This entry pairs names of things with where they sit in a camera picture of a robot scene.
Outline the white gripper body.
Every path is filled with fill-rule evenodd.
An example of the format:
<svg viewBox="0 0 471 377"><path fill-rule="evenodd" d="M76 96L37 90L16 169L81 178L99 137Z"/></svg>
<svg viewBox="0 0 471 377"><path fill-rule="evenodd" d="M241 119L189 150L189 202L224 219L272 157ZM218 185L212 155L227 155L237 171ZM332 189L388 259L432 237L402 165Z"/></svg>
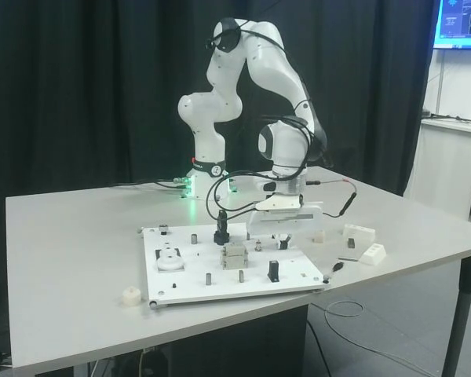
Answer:
<svg viewBox="0 0 471 377"><path fill-rule="evenodd" d="M322 205L322 202L310 202L294 210L255 211L246 222L246 231L251 236L311 236L323 229Z"/></svg>

